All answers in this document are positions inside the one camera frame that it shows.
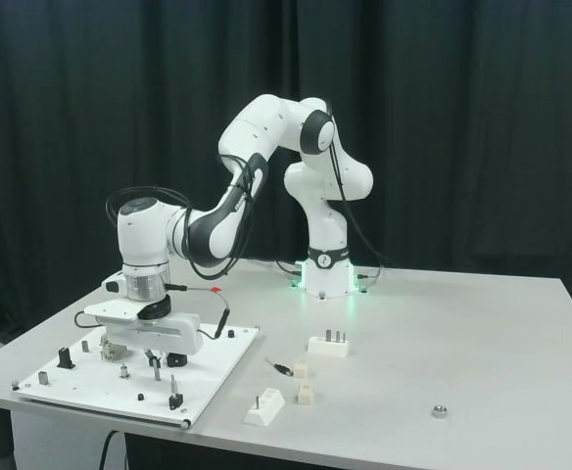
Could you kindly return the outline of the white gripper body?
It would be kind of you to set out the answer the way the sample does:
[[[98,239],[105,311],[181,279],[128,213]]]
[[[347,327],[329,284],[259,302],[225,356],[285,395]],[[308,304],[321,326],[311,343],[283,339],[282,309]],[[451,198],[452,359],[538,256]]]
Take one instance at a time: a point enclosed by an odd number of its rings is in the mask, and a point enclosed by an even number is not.
[[[193,355],[203,345],[198,315],[167,315],[156,320],[100,319],[108,340],[132,350]]]

